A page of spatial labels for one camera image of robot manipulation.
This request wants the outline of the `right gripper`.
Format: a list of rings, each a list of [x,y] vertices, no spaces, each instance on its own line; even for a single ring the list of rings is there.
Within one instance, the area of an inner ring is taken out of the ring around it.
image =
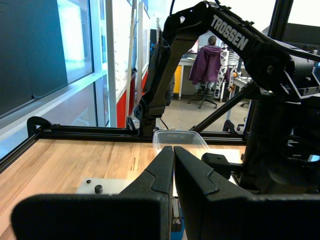
[[[254,105],[242,163],[205,153],[202,161],[221,176],[260,194],[319,194],[320,101],[300,104],[258,101]]]

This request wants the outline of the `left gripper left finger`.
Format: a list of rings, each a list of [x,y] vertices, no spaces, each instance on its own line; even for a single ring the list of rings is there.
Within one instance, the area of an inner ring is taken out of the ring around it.
[[[38,194],[11,213],[18,240],[168,240],[174,152],[164,147],[119,194]]]

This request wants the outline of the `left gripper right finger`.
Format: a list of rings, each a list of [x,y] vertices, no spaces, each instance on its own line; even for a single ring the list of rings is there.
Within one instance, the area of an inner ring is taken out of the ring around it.
[[[317,240],[318,195],[254,195],[183,147],[174,180],[190,240]]]

